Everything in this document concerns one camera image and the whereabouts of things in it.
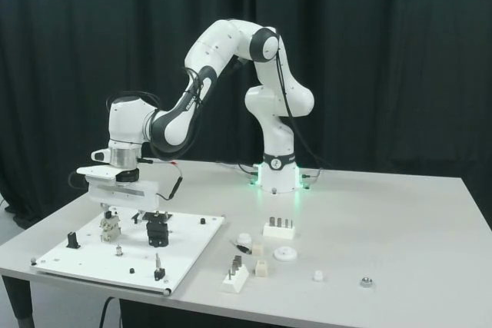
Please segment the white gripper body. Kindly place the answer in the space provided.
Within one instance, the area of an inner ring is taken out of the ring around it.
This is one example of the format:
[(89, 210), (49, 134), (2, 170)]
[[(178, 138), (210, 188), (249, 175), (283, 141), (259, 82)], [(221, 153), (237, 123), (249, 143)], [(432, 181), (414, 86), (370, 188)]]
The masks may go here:
[(154, 181), (131, 183), (92, 181), (88, 185), (88, 196), (96, 203), (109, 206), (158, 208), (158, 183)]

